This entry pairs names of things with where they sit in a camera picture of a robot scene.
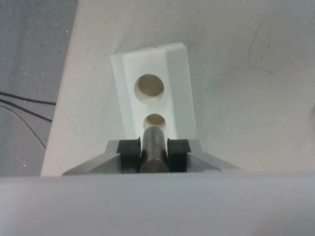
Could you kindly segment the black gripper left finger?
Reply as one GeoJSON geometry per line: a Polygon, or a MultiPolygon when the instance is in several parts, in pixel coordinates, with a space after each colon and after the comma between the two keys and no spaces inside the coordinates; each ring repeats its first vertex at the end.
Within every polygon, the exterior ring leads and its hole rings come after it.
{"type": "Polygon", "coordinates": [[[105,152],[64,172],[64,175],[135,174],[139,172],[141,141],[111,140],[105,152]]]}

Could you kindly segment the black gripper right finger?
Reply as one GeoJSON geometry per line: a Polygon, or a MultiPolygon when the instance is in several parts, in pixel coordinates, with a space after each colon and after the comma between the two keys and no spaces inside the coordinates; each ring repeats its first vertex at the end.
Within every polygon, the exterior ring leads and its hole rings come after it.
{"type": "Polygon", "coordinates": [[[241,171],[240,167],[204,151],[198,139],[168,139],[167,157],[172,173],[241,171]]]}

